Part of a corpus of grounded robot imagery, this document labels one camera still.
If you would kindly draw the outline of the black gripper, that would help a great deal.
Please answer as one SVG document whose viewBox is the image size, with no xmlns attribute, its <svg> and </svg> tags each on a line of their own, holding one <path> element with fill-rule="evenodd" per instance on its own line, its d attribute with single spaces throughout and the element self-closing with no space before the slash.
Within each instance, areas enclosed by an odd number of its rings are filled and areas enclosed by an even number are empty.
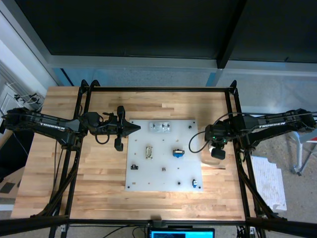
<svg viewBox="0 0 317 238">
<path fill-rule="evenodd" d="M 117 138 L 114 140 L 114 147 L 117 151 L 123 151 L 123 143 L 121 142 L 122 133 L 124 137 L 137 132 L 141 129 L 139 125 L 128 122 L 124 119 L 124 107 L 118 106 L 117 115 L 114 113 L 109 114 L 108 123 L 106 126 L 107 136 L 116 135 Z"/>
<path fill-rule="evenodd" d="M 219 148 L 212 148 L 211 156 L 215 159 L 224 160 L 225 159 L 225 151 Z"/>
</svg>

